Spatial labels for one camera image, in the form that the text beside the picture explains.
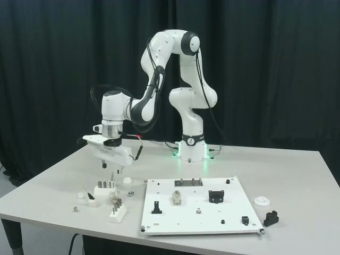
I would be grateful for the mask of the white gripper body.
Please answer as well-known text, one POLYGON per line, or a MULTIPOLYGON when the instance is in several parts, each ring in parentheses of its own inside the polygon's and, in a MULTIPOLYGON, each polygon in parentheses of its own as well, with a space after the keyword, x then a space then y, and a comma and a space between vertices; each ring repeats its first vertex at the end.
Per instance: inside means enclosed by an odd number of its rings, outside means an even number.
POLYGON ((90 145, 95 157, 120 166, 129 166, 132 164, 132 150, 129 147, 105 147, 103 144, 100 146, 90 145))

